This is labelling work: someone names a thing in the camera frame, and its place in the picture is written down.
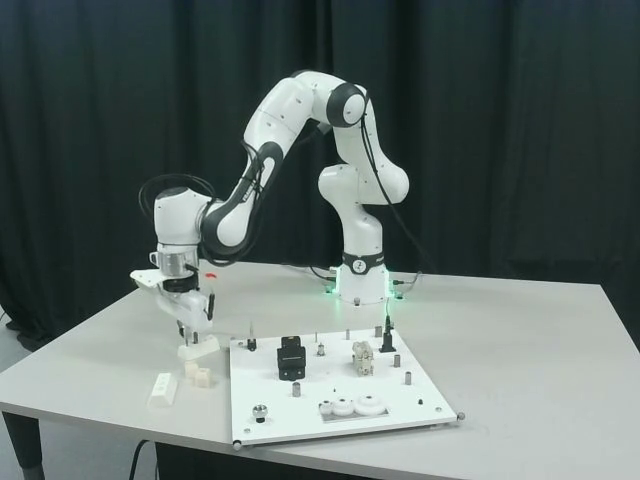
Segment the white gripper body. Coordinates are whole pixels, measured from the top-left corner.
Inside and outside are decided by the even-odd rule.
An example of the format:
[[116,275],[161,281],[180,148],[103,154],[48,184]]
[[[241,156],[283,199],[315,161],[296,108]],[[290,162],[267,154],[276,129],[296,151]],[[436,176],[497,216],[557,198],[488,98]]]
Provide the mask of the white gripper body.
[[214,308],[212,295],[205,295],[196,290],[185,293],[162,291],[157,296],[157,304],[193,332],[204,333],[212,330]]

